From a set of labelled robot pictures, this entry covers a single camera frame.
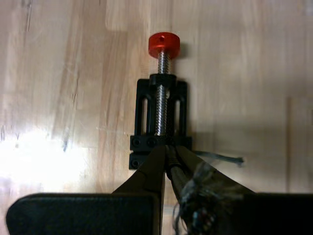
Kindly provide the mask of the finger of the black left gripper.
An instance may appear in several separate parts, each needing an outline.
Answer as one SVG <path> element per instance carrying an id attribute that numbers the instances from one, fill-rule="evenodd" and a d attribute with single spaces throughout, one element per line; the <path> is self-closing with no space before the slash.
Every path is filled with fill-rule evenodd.
<path id="1" fill-rule="evenodd" d="M 166 147 L 152 150 L 114 192 L 37 193 L 6 214 L 11 235 L 159 235 L 162 233 Z"/>
<path id="2" fill-rule="evenodd" d="M 254 192 L 176 147 L 176 197 L 189 235 L 310 235 L 313 196 Z"/>

